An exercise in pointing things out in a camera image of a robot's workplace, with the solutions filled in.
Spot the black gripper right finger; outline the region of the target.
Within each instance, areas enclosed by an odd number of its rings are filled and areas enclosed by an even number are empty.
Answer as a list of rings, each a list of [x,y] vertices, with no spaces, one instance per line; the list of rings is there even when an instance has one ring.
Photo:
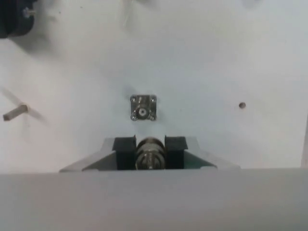
[[[196,137],[165,136],[166,169],[234,170],[240,166],[202,149]]]

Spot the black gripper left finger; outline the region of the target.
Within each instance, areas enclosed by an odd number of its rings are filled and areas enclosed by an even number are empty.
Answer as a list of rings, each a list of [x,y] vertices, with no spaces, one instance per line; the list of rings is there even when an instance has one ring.
[[[99,151],[65,166],[60,172],[135,170],[136,137],[106,138]]]

